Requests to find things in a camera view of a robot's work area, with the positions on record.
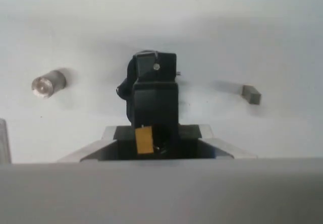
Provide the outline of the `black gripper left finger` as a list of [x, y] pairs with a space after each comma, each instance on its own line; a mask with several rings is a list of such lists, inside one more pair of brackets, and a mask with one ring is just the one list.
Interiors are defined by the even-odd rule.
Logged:
[[107, 126], [101, 139], [67, 154], [58, 162], [82, 162], [91, 159], [97, 161], [121, 160], [122, 144], [134, 139], [134, 131], [131, 126]]

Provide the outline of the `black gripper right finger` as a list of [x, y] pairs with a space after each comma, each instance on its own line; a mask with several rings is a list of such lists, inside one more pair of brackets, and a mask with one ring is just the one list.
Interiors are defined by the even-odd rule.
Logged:
[[179, 137], [183, 159], [257, 159], [257, 155], [216, 138], [210, 125], [180, 125]]

